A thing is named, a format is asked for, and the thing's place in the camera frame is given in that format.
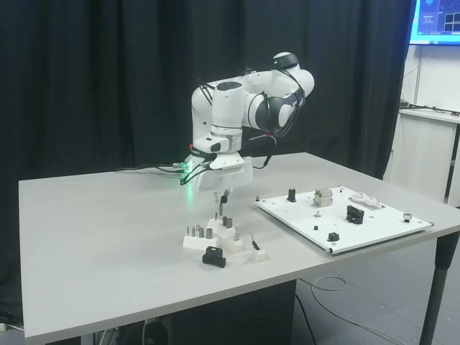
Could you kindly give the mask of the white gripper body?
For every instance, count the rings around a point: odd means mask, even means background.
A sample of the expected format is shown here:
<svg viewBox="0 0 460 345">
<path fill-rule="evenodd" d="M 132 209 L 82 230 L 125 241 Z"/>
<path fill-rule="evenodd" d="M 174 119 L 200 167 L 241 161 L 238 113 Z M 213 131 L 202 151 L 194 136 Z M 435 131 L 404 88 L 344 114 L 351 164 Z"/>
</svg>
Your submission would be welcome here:
<svg viewBox="0 0 460 345">
<path fill-rule="evenodd" d="M 220 191 L 250 184 L 253 179 L 252 162 L 244 162 L 233 170 L 207 170 L 193 180 L 194 191 Z"/>
</svg>

